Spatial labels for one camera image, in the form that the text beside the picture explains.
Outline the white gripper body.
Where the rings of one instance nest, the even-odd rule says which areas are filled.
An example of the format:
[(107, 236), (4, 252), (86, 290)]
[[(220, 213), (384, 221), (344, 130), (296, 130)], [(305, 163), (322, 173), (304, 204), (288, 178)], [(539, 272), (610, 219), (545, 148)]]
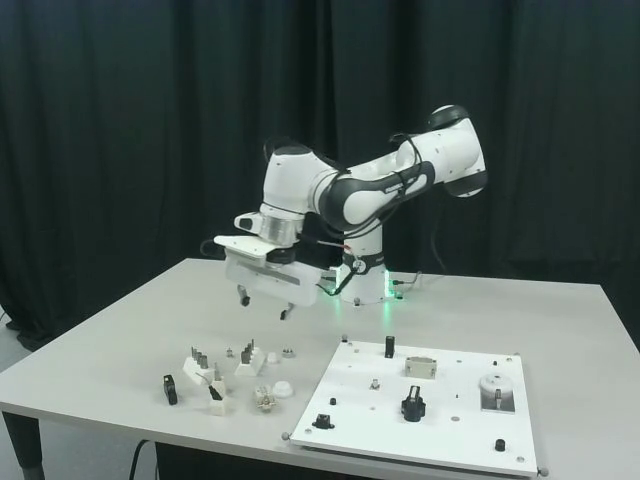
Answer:
[(247, 293), (261, 292), (295, 306), (311, 306), (318, 297), (320, 270), (301, 262), (260, 265), (256, 259), (227, 250), (225, 275)]

